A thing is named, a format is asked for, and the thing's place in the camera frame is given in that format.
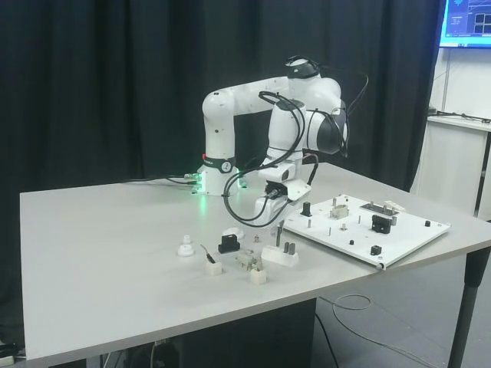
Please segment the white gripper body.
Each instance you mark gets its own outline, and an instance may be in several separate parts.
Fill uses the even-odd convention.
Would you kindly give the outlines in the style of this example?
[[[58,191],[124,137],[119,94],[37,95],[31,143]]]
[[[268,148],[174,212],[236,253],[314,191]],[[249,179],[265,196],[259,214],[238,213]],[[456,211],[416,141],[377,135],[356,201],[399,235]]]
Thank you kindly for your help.
[[[255,201],[252,226],[256,228],[266,227],[281,218],[279,213],[288,203],[286,195],[274,199],[261,197]]]

